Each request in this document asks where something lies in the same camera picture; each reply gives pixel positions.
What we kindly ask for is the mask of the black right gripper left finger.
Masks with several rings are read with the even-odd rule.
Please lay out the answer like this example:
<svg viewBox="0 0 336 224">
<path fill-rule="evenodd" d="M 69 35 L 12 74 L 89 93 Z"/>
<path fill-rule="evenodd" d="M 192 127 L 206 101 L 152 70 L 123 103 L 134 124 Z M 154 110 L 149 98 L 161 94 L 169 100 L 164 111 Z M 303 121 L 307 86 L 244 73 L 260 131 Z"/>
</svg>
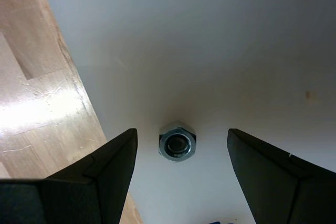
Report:
<svg viewBox="0 0 336 224">
<path fill-rule="evenodd" d="M 44 179 L 2 179 L 1 223 L 119 223 L 137 148 L 128 129 Z"/>
</svg>

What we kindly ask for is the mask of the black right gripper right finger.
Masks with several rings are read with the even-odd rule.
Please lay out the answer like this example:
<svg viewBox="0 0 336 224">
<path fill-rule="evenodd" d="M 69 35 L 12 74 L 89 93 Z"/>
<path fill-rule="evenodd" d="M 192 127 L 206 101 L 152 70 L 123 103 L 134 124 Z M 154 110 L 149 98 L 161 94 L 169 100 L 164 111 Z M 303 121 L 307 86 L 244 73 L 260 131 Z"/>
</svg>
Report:
<svg viewBox="0 0 336 224">
<path fill-rule="evenodd" d="M 256 223 L 335 223 L 335 173 L 229 129 L 234 173 Z"/>
</svg>

